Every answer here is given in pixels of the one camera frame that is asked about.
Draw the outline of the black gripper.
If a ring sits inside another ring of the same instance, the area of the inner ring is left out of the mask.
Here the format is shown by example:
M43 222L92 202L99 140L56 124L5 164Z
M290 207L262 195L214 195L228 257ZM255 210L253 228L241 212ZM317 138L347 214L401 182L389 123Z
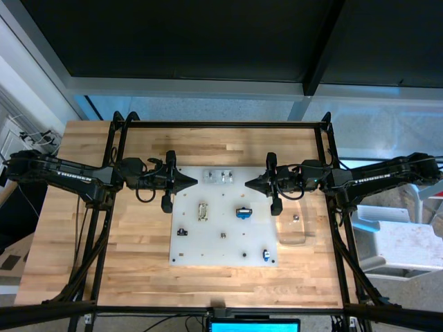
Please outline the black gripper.
M152 191L152 197L150 199L142 199L139 197L141 203L151 203L156 197L156 191L163 190L164 195L161 197L161 209L164 213L172 213L173 204L171 195L174 189L174 172L176 165L176 153L173 150L169 150L166 153L165 163L161 163L160 160L158 160L152 171L148 171L139 178L139 189ZM176 184L176 193L198 184L197 179L183 174L181 169L176 170L176 180L183 182Z
M276 154L269 152L266 155L266 171L244 184L247 188L272 198L271 215L280 215L283 211L282 197L289 201L302 198L299 173L289 168L287 165L278 166Z

